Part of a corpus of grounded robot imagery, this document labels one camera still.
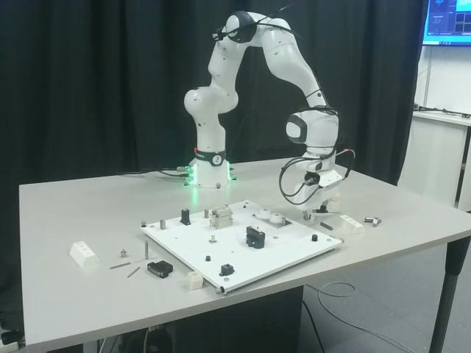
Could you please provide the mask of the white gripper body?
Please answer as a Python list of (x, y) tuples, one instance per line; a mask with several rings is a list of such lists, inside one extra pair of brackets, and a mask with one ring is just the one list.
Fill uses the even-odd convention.
[(312, 211), (319, 209), (323, 204), (327, 204), (334, 196), (339, 193), (339, 184), (335, 183), (325, 188), (318, 185), (306, 186), (299, 183), (295, 186), (291, 197), (291, 202), (301, 211)]

